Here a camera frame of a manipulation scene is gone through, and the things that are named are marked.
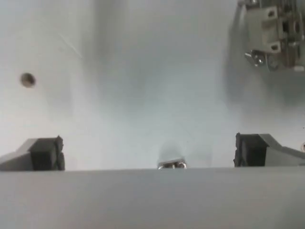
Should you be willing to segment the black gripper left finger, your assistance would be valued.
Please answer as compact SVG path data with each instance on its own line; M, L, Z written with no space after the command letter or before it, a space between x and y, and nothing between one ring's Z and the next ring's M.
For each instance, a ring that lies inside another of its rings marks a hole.
M59 135L29 138L16 151L0 157L1 171L64 171L63 139Z

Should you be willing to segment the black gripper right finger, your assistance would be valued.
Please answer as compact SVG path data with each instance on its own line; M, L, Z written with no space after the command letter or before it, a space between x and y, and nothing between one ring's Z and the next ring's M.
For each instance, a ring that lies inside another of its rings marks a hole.
M305 153L278 143L270 134L235 137L235 167L297 167L305 165Z

